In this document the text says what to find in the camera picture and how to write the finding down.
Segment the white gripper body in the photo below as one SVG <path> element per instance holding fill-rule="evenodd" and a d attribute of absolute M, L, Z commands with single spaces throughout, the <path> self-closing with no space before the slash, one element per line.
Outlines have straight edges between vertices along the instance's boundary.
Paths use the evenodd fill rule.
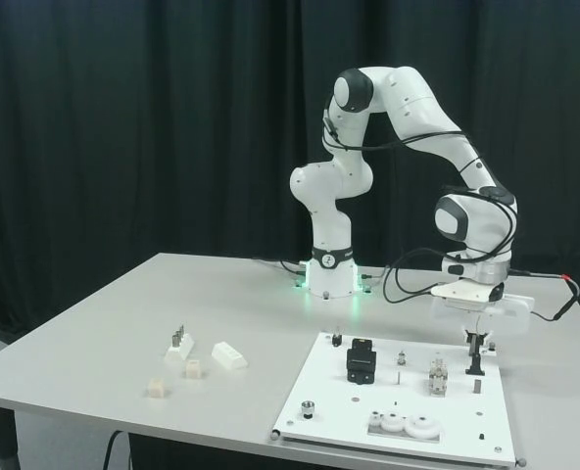
<path fill-rule="evenodd" d="M 462 330 L 527 330 L 533 299 L 505 295 L 492 303 L 434 298 L 431 317 Z"/>

